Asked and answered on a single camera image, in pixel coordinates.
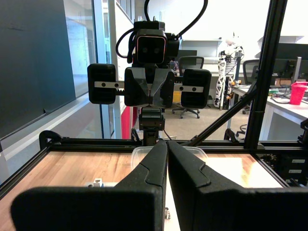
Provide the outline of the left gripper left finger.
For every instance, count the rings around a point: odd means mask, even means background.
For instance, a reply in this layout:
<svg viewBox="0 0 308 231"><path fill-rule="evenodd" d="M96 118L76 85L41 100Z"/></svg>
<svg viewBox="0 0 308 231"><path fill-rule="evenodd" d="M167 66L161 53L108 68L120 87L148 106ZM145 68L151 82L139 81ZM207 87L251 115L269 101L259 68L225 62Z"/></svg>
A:
<svg viewBox="0 0 308 231"><path fill-rule="evenodd" d="M164 228L167 143L158 141L114 187L36 187L17 195L18 231L161 231Z"/></svg>

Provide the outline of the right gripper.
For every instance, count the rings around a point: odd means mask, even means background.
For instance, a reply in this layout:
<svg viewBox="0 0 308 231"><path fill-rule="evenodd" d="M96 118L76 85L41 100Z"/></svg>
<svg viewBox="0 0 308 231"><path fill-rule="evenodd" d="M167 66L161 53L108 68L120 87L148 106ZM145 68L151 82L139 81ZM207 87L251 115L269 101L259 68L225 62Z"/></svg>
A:
<svg viewBox="0 0 308 231"><path fill-rule="evenodd" d="M187 68L182 77L177 77L171 69L128 67L124 80L117 81L113 64L91 64L89 100L93 104L113 104L117 96L123 96L126 106L171 108L173 94L179 91L183 107L204 108L211 77L205 69Z"/></svg>

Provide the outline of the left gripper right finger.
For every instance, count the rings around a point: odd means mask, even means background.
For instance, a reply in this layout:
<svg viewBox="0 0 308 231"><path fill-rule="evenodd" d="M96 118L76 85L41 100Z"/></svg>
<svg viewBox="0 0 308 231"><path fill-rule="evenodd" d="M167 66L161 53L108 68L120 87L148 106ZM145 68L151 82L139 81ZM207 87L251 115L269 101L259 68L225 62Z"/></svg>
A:
<svg viewBox="0 0 308 231"><path fill-rule="evenodd" d="M240 186L175 141L168 143L168 174L183 231L305 231L304 188Z"/></svg>

